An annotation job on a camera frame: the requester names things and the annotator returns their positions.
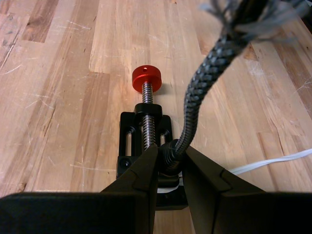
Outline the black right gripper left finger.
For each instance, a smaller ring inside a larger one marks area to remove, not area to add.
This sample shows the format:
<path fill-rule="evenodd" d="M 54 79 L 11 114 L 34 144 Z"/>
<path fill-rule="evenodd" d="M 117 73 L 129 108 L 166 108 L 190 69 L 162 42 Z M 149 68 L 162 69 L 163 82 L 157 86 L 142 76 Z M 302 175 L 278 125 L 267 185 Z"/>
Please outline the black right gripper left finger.
<path fill-rule="evenodd" d="M 3 234 L 151 234 L 156 146 L 99 193 L 16 193 L 0 200 Z"/>

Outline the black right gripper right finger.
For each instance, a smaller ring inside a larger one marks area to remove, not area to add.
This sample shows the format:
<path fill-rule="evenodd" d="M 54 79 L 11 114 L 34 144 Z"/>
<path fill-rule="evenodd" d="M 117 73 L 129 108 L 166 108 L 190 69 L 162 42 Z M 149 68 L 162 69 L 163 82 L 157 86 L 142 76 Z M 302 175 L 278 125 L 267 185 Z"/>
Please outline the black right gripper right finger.
<path fill-rule="evenodd" d="M 188 149 L 184 188 L 197 234 L 308 234 L 310 193 L 266 192 Z"/>

